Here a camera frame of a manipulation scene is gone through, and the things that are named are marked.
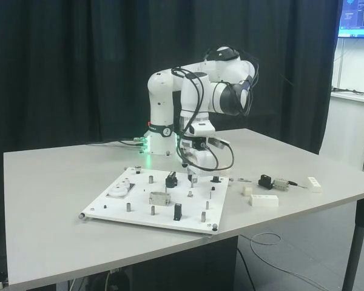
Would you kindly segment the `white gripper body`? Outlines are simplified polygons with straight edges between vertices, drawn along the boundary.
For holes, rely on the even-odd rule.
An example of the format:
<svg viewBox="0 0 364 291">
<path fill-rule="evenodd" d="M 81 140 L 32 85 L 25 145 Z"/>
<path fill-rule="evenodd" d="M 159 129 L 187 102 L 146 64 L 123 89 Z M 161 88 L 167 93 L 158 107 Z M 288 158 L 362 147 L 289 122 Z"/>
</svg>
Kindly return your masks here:
<svg viewBox="0 0 364 291">
<path fill-rule="evenodd" d="M 207 168 L 207 169 L 214 169 L 216 166 L 216 160 L 211 154 L 210 151 L 204 149 L 204 150 L 197 150 L 197 149 L 189 149 L 189 151 L 186 152 L 186 156 L 190 162 L 193 162 L 199 167 Z M 218 170 L 214 171 L 207 171 L 199 169 L 195 166 L 187 166 L 187 171 L 191 170 L 193 175 L 194 173 L 198 173 L 199 176 L 210 176 L 214 173 L 218 173 Z"/>
</svg>

